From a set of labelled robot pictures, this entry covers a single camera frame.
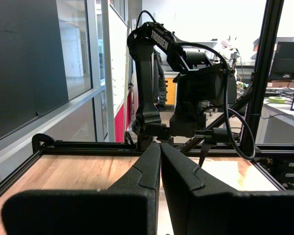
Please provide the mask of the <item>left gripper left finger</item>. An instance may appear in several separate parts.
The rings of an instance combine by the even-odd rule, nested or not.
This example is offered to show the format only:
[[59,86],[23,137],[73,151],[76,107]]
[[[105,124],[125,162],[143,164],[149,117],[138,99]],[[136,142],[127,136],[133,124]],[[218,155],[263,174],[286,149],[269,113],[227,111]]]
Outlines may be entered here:
[[2,207],[9,235],[154,235],[161,150],[152,143],[106,190],[27,190]]

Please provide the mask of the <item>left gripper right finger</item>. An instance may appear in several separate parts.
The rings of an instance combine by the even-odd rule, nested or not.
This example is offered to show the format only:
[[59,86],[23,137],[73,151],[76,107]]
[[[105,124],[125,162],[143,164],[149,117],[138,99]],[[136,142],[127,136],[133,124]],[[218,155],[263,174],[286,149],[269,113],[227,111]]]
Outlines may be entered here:
[[169,144],[161,175],[176,235],[294,235],[294,190],[239,191]]

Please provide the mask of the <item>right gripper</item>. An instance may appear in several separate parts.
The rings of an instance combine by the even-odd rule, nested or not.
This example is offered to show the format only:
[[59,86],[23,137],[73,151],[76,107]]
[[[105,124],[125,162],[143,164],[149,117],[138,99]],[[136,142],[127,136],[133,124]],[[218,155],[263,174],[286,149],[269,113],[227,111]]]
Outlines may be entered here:
[[[178,75],[176,106],[169,127],[161,123],[147,124],[145,134],[166,139],[170,136],[192,138],[206,130],[206,114],[202,102],[222,109],[237,99],[236,79],[233,70],[224,70],[221,64]],[[202,167],[212,145],[203,143],[198,165]]]

